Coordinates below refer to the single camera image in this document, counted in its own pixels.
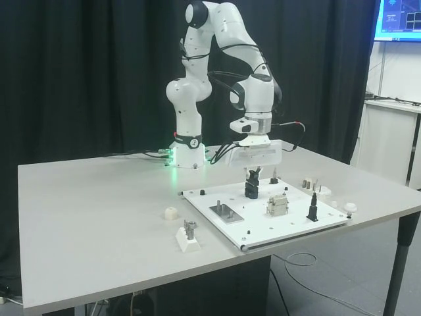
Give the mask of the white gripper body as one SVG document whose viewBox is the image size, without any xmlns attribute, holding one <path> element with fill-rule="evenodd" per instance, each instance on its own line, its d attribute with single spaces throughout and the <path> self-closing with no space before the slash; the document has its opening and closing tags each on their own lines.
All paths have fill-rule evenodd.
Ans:
<svg viewBox="0 0 421 316">
<path fill-rule="evenodd" d="M 279 165 L 281 161 L 281 140 L 272 140 L 268 145 L 236 147 L 226 154 L 226 164 L 229 167 L 263 167 Z"/>
</svg>

